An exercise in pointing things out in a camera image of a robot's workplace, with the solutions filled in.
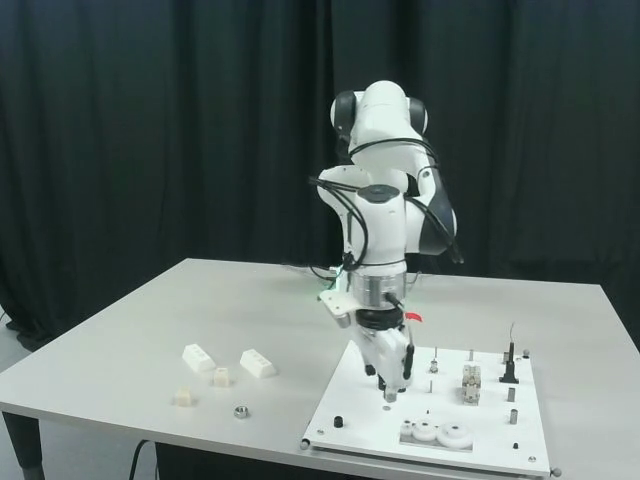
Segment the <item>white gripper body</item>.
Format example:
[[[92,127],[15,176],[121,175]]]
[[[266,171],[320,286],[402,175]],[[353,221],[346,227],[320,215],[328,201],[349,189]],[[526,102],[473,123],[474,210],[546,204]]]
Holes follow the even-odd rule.
[[[355,328],[355,344],[364,365],[373,365],[387,389],[384,395],[397,395],[411,383],[414,345],[405,327],[372,330]]]

